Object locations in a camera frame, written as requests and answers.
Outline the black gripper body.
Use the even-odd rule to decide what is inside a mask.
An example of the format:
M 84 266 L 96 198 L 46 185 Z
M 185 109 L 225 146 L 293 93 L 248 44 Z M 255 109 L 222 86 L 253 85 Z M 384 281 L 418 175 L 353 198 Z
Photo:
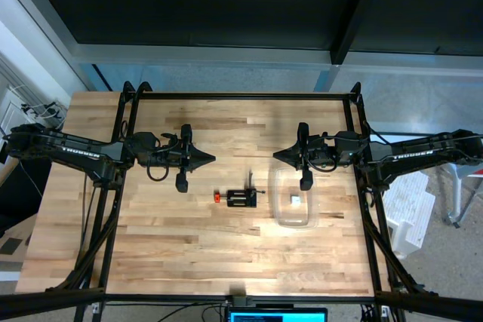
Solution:
M 313 173 L 310 168 L 317 170 L 320 173 L 330 173 L 332 169 L 327 169 L 315 166 L 309 157 L 309 125 L 305 122 L 300 122 L 297 128 L 297 145 L 299 147 L 299 166 L 298 170 L 302 175 L 300 178 L 300 190 L 309 191 L 313 185 Z
M 192 172 L 191 161 L 192 128 L 190 124 L 181 127 L 178 145 L 169 152 L 169 168 L 177 168 L 175 187 L 178 192 L 188 192 L 187 174 Z

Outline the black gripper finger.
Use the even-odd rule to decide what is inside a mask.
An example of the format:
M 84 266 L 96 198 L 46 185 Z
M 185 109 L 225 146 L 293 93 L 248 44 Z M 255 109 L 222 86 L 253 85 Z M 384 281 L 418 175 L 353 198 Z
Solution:
M 205 166 L 206 164 L 210 164 L 212 162 L 215 162 L 215 158 L 190 158 L 188 171 L 192 173 L 196 169 L 202 166 Z
M 190 158 L 215 158 L 214 155 L 210 155 L 206 152 L 200 151 L 193 144 L 189 145 Z
M 300 154 L 299 143 L 295 143 L 287 149 L 283 149 L 281 151 L 277 151 L 273 153 L 274 156 L 298 156 L 299 154 Z
M 300 156 L 297 156 L 297 155 L 274 155 L 274 158 L 278 161 L 281 161 L 285 164 L 290 165 L 295 170 L 299 170 L 301 168 Z

